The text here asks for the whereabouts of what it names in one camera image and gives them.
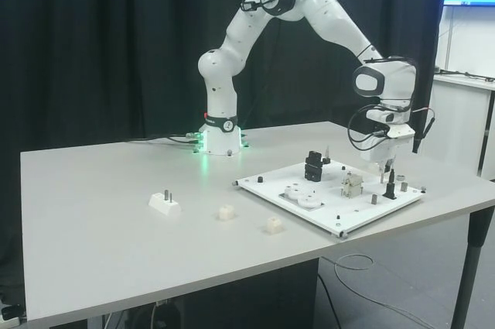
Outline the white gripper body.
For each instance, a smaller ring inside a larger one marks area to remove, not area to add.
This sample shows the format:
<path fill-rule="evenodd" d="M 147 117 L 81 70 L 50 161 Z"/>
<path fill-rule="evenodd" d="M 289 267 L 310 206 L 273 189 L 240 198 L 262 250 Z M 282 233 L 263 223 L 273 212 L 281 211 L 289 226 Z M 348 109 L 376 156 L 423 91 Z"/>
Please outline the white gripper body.
<path fill-rule="evenodd" d="M 361 158 L 368 162 L 386 162 L 396 157 L 399 146 L 408 144 L 411 140 L 411 135 L 393 139 L 372 135 L 361 143 Z"/>

